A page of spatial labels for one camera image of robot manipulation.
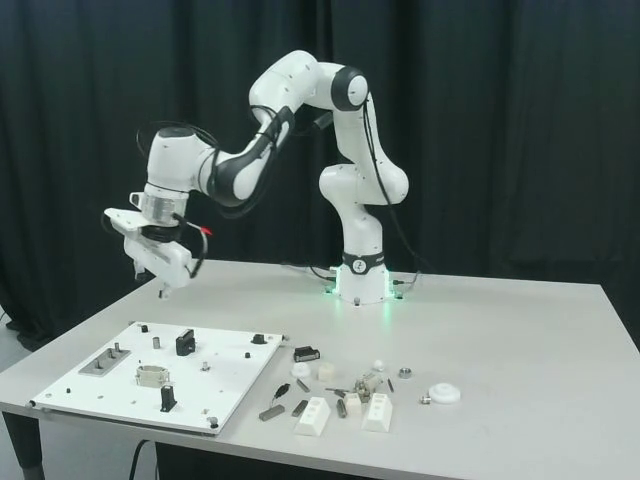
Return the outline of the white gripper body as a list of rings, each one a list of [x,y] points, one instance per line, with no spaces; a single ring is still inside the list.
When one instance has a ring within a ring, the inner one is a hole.
[[[161,243],[128,232],[124,235],[124,251],[171,289],[183,288],[191,281],[191,252],[175,241]]]

